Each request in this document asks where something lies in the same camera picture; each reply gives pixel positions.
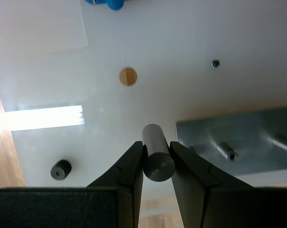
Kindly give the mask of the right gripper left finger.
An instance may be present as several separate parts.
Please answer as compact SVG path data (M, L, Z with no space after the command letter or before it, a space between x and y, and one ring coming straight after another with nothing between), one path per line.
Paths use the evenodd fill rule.
M87 187L0 189L0 228L136 228L143 162L138 141Z

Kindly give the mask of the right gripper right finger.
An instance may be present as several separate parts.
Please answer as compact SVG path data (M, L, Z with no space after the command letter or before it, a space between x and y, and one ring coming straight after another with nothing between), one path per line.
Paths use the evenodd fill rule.
M287 228L287 188L255 188L178 142L172 182L186 228Z

